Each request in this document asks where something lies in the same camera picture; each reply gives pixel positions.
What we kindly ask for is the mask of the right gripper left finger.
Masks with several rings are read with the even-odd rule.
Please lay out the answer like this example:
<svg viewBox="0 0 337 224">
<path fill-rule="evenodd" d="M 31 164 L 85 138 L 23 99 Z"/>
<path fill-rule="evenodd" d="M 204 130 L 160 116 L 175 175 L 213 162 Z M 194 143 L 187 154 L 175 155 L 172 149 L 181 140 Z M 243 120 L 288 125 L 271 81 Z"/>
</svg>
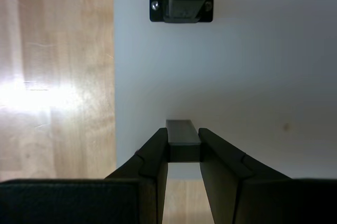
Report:
<svg viewBox="0 0 337 224">
<path fill-rule="evenodd" d="M 106 177 L 136 181 L 138 223 L 163 221 L 168 159 L 168 132 L 160 128 L 125 164 Z"/>
</svg>

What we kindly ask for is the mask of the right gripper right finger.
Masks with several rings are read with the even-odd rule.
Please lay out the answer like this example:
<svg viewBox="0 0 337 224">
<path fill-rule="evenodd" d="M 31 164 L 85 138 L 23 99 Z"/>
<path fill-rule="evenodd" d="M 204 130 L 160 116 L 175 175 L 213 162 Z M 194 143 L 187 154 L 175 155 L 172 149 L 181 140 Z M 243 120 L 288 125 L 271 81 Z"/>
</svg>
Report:
<svg viewBox="0 0 337 224">
<path fill-rule="evenodd" d="M 215 223 L 271 223 L 284 217 L 288 176 L 206 128 L 199 129 L 200 170 Z"/>
</svg>

